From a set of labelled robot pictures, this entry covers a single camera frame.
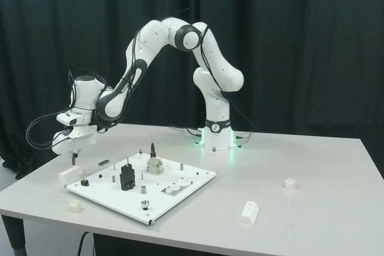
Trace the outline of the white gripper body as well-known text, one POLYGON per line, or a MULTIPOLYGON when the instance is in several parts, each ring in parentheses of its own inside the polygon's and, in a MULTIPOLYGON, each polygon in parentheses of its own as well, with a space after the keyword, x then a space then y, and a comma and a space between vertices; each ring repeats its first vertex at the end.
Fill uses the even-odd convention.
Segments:
POLYGON ((51 150, 57 155, 68 155, 76 151, 76 149, 83 149, 85 142, 80 138, 73 138, 73 133, 69 131, 59 131, 54 134, 52 139, 51 150))

